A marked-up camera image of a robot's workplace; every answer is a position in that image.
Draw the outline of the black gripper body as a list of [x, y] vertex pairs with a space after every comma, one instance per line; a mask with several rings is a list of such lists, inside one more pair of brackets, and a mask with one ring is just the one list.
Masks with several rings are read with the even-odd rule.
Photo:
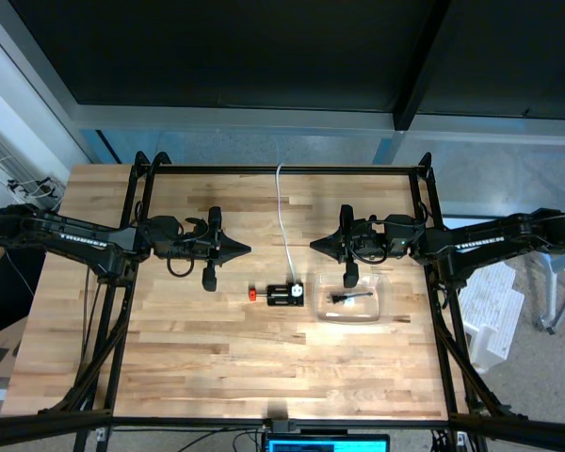
[[206, 263], [202, 272], [202, 287], [205, 291], [217, 289], [216, 265], [219, 259], [222, 214], [218, 206], [209, 209], [208, 219], [187, 218], [193, 225], [191, 233], [185, 234], [186, 253], [194, 260]]
[[340, 211], [342, 233], [342, 252], [346, 270], [343, 276], [345, 288], [353, 288], [359, 280], [357, 261], [368, 265], [379, 265], [386, 260], [386, 243], [383, 233], [378, 233], [375, 225], [382, 221], [375, 215], [369, 218], [354, 217], [353, 208], [343, 204]]

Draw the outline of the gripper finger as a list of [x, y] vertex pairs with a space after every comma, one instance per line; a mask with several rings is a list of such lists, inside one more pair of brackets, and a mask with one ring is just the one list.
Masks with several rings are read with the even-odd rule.
[[220, 246], [226, 249], [249, 249], [250, 246], [231, 239], [223, 231], [220, 232]]
[[251, 253], [251, 248], [224, 248], [220, 250], [220, 265], [223, 266], [224, 264], [232, 261], [235, 258], [239, 258], [246, 254]]
[[337, 247], [311, 245], [310, 249], [333, 259], [337, 264], [342, 263], [342, 252]]
[[323, 238], [319, 238], [310, 243], [311, 246], [337, 246], [342, 241], [342, 228], [338, 227], [337, 230]]

